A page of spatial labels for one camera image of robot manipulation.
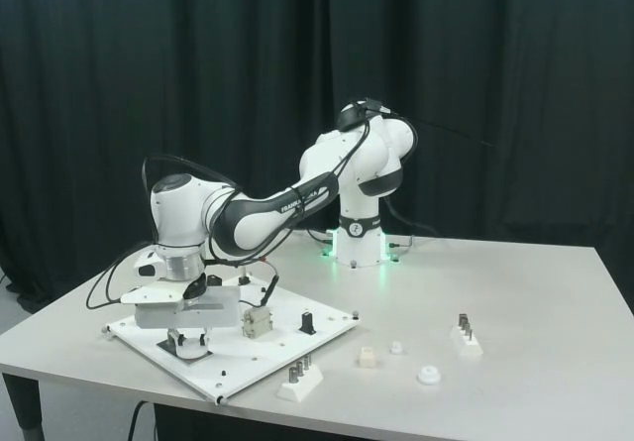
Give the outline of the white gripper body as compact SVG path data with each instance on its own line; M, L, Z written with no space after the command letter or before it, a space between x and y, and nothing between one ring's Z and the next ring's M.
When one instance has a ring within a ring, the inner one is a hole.
M142 329L222 328L239 324L239 288L212 286L187 302L137 304L135 321Z

